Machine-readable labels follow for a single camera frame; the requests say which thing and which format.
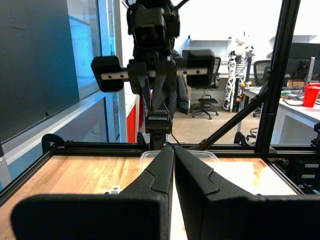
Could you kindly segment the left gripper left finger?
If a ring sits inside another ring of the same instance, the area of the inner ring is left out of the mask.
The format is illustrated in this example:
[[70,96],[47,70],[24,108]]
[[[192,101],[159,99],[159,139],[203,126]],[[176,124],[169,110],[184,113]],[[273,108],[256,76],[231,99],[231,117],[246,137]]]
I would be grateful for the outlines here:
[[175,153],[165,146],[119,194],[38,194],[17,203],[18,240],[167,240]]

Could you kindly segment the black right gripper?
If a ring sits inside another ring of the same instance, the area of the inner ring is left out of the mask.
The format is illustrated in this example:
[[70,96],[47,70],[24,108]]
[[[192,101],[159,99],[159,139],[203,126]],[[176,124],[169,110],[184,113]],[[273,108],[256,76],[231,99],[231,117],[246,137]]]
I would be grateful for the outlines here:
[[175,56],[171,50],[145,48],[133,51],[127,67],[121,67],[118,57],[112,55],[95,57],[91,69],[102,92],[119,92],[129,82],[132,93],[143,99],[149,112],[156,113],[177,90],[178,76],[186,76],[192,88],[206,87],[211,84],[215,64],[210,49],[186,50],[183,56]]

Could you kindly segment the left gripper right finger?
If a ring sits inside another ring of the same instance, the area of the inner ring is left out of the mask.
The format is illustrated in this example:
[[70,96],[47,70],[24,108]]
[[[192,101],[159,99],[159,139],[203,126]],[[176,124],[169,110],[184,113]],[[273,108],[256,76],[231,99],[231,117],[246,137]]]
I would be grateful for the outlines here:
[[175,148],[175,186],[190,240],[317,240],[320,197],[254,195]]

